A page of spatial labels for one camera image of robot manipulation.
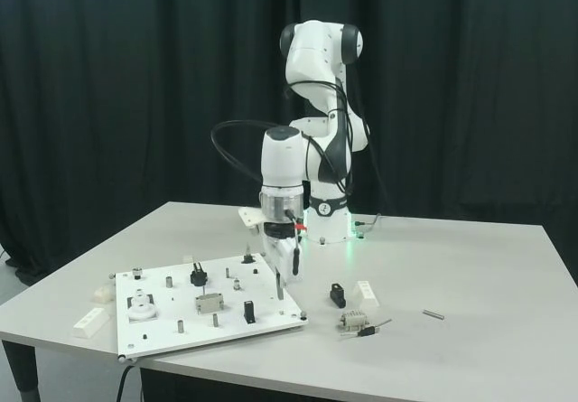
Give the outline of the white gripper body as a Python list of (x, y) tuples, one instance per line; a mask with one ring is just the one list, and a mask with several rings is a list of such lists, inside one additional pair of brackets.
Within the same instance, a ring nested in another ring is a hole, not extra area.
[(303, 249), (297, 237), (273, 238), (263, 236), (265, 260), (274, 272), (278, 268), (283, 282), (303, 280)]

